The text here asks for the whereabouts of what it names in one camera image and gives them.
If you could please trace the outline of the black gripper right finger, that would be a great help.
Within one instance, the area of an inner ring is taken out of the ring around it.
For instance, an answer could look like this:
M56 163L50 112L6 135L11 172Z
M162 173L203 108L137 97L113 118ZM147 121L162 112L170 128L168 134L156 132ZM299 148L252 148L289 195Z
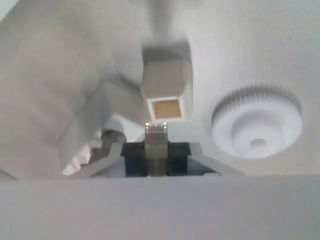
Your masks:
M204 154L199 142L168 144L169 176L243 176L245 173Z

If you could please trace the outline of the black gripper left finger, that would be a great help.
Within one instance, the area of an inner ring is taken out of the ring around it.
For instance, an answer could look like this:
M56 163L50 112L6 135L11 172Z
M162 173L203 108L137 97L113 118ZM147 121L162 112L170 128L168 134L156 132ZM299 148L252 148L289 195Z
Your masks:
M113 143L106 157L87 164L67 177L93 177L117 165L122 166L124 177L145 177L144 146L140 142Z

